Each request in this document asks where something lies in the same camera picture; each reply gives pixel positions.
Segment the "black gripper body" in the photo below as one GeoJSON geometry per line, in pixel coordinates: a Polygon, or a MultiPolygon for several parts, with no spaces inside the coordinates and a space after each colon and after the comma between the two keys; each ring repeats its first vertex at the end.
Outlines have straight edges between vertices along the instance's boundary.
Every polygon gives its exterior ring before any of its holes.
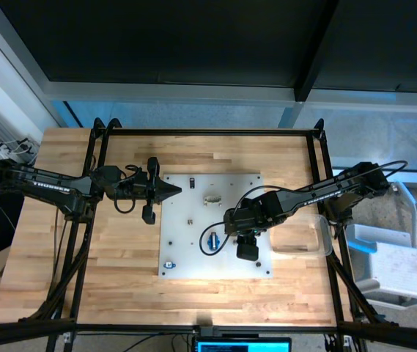
{"type": "Polygon", "coordinates": [[[135,200],[144,200],[142,219],[146,224],[154,224],[156,215],[152,209],[156,202],[156,180],[159,177],[160,164],[156,157],[147,161],[147,170],[141,169],[133,177],[132,196],[135,200]]]}
{"type": "Polygon", "coordinates": [[[255,236],[238,236],[236,256],[241,260],[257,261],[259,247],[255,236]]]}

